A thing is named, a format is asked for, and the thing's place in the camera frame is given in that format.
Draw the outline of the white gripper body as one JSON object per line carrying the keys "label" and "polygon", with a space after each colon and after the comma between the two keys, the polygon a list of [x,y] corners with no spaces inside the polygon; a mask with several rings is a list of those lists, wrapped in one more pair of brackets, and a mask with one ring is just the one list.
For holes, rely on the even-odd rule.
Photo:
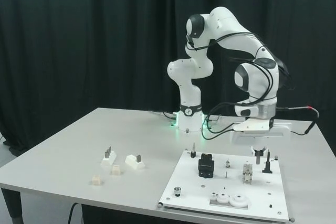
{"label": "white gripper body", "polygon": [[290,131],[291,126],[275,126],[267,132],[233,132],[230,142],[234,145],[266,146],[268,142],[287,140]]}

